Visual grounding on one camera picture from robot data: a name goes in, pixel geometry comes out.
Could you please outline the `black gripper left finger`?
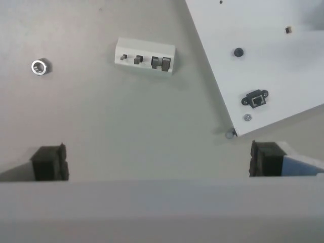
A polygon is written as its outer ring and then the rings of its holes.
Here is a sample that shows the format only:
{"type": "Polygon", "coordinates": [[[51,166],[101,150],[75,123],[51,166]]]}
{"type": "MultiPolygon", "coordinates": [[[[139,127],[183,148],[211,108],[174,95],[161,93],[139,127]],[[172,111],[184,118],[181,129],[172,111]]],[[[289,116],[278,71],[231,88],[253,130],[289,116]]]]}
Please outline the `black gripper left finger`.
{"type": "Polygon", "coordinates": [[[19,158],[1,164],[1,181],[68,181],[66,145],[32,147],[19,158]]]}

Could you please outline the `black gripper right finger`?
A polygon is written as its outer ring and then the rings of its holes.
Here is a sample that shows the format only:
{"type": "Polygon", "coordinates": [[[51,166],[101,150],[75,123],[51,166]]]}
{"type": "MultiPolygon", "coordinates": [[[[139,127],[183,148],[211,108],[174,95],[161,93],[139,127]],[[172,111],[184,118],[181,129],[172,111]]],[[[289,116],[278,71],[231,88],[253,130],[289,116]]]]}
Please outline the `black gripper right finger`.
{"type": "Polygon", "coordinates": [[[323,161],[302,155],[286,142],[251,145],[250,177],[292,177],[323,174],[323,161]]]}

